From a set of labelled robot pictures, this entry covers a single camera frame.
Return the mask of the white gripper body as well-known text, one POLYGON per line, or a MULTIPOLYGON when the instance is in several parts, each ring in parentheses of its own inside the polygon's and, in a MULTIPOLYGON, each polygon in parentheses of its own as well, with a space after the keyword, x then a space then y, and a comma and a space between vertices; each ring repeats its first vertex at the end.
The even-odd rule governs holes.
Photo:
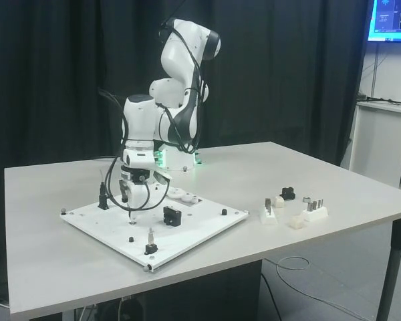
POLYGON ((127 186, 130 208, 147 211, 163 202, 172 179, 169 174, 149 169, 130 169, 129 173, 127 186))

